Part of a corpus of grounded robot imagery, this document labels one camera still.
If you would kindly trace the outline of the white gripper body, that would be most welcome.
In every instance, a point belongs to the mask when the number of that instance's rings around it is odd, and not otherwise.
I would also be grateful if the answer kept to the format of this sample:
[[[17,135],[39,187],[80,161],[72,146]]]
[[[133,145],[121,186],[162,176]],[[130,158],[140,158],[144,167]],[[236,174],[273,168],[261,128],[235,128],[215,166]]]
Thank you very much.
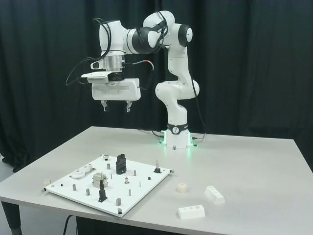
[[[116,85],[93,83],[91,94],[94,100],[139,100],[141,98],[139,85],[138,78],[127,78],[118,81]]]

